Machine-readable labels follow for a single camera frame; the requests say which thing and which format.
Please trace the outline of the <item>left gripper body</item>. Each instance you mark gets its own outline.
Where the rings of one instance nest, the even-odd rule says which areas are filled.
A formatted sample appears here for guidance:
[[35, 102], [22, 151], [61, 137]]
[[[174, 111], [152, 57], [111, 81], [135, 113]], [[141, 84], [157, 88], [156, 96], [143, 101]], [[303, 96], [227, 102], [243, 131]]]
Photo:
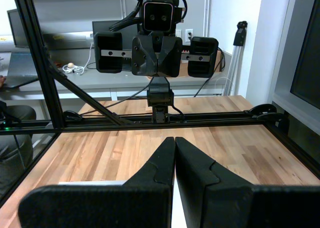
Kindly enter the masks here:
[[[152, 37], [153, 49], [158, 60], [163, 37], [166, 35], [162, 32], [152, 32], [150, 35], [141, 36]], [[96, 69], [101, 73], [115, 74], [123, 70], [124, 64], [130, 64], [132, 72], [132, 43], [131, 49], [125, 50], [120, 32], [96, 33], [94, 36]], [[180, 62], [182, 60], [188, 62], [187, 74], [191, 77], [211, 77], [215, 72], [218, 45], [219, 43], [215, 38], [206, 37], [193, 37], [190, 46], [184, 46], [182, 42]], [[158, 65], [157, 75], [149, 77], [159, 77]]]

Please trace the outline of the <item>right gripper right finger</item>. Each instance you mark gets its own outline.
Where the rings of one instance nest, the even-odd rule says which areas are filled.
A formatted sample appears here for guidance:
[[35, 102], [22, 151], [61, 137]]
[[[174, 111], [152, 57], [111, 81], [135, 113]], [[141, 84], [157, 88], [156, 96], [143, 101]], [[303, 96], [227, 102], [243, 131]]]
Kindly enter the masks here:
[[186, 139], [175, 142], [188, 227], [319, 227], [318, 186], [254, 185]]

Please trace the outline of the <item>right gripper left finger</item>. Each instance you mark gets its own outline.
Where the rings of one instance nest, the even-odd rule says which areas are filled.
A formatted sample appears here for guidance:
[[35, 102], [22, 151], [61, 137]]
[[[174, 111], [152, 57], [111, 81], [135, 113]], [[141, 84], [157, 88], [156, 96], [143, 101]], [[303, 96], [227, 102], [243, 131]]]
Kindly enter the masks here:
[[49, 185], [19, 203], [22, 227], [170, 227], [175, 139], [166, 138], [123, 185]]

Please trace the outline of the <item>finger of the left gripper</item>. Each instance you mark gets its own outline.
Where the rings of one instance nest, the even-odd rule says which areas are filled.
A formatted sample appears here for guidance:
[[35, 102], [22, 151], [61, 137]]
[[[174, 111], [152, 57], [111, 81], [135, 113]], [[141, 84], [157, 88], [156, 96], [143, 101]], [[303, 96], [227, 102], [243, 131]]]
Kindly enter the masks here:
[[158, 76], [177, 77], [180, 73], [182, 39], [165, 36], [158, 56]]
[[156, 76], [158, 59], [151, 36], [135, 36], [132, 41], [131, 71], [136, 76]]

